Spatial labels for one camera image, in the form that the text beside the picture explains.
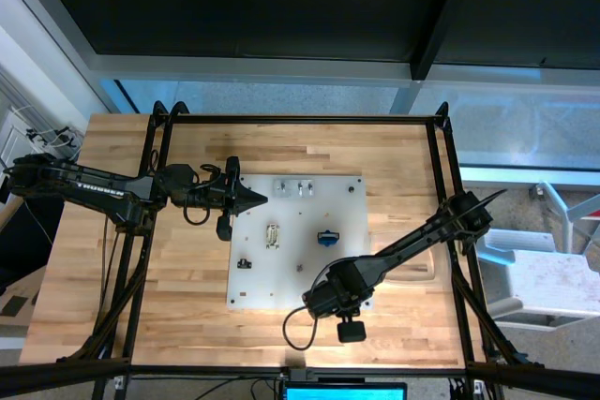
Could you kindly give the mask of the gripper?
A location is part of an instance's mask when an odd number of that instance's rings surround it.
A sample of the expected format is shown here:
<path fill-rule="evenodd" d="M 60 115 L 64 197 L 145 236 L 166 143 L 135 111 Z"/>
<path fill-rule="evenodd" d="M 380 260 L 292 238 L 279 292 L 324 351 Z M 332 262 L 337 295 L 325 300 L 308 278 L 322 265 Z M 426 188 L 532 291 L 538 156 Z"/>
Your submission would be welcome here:
<path fill-rule="evenodd" d="M 329 317 L 340 319 L 337 325 L 337 339 L 342 344 L 362 342 L 366 340 L 365 323 L 356 320 L 360 316 L 360 304 L 342 304 L 337 297 L 307 292 L 303 302 L 313 319 L 321 320 Z"/>
<path fill-rule="evenodd" d="M 213 209 L 221 211 L 216 225 L 217 237 L 219 240 L 231 240 L 233 233 L 231 214 L 234 212 L 237 199 L 237 184 L 238 197 L 246 199 L 237 204 L 238 215 L 266 204 L 268 199 L 265 195 L 247 187 L 244 177 L 239 179 L 240 163 L 238 158 L 228 158 L 225 170 L 208 163 L 202 164 L 201 169 L 210 173 L 209 179 L 202 183 L 202 207 L 208 215 Z"/>

